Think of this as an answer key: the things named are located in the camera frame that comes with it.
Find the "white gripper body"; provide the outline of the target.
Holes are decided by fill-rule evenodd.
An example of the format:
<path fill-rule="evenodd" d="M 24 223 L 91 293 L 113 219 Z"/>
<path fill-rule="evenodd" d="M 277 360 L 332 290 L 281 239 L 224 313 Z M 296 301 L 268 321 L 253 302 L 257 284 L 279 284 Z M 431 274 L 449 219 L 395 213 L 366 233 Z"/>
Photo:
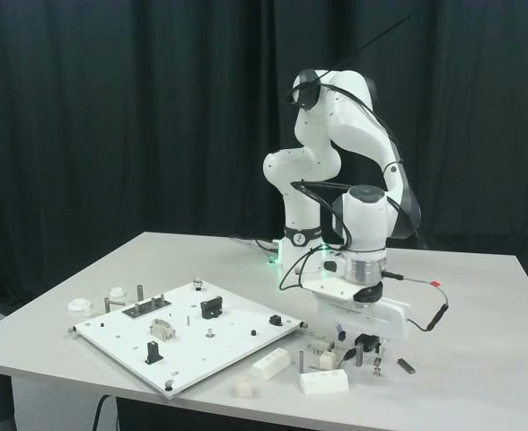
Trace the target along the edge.
<path fill-rule="evenodd" d="M 367 303 L 354 299 L 354 290 L 316 291 L 318 314 L 350 336 L 367 334 L 388 340 L 405 340 L 409 335 L 410 305 L 386 297 Z"/>

